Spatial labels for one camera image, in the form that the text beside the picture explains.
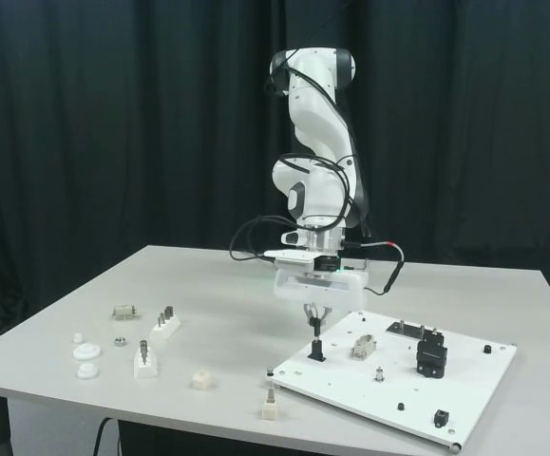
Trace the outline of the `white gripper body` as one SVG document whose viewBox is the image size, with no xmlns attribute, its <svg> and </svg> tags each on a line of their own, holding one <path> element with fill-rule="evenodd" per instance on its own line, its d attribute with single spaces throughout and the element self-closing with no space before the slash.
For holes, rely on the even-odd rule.
<svg viewBox="0 0 550 456">
<path fill-rule="evenodd" d="M 344 270 L 314 275 L 278 270 L 274 293 L 277 298 L 317 307 L 365 307 L 369 274 Z"/>
</svg>

